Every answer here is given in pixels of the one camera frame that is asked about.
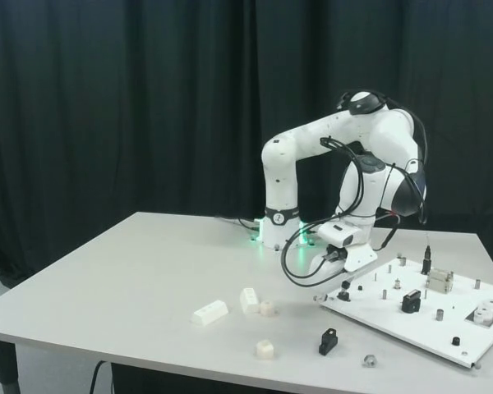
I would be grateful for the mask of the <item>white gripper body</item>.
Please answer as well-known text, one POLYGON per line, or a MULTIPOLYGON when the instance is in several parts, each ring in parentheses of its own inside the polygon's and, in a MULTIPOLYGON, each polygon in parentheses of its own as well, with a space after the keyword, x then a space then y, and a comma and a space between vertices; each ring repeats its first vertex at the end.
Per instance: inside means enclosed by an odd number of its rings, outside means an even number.
POLYGON ((311 261, 307 279, 309 283, 324 281, 328 277, 339 275, 344 270, 347 251, 340 250, 330 254, 317 254, 311 261))

